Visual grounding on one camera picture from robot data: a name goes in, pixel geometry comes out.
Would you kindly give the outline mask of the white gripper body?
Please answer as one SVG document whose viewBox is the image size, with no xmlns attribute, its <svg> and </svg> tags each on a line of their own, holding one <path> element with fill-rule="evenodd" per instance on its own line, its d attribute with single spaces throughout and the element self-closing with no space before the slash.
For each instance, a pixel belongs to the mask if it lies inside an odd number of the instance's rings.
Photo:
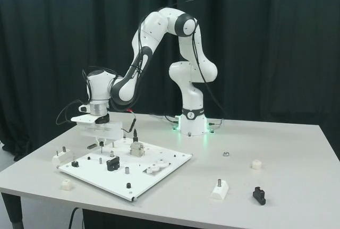
<svg viewBox="0 0 340 229">
<path fill-rule="evenodd" d="M 105 124 L 77 123 L 82 135 L 104 139 L 123 138 L 122 122 L 108 122 Z"/>
</svg>

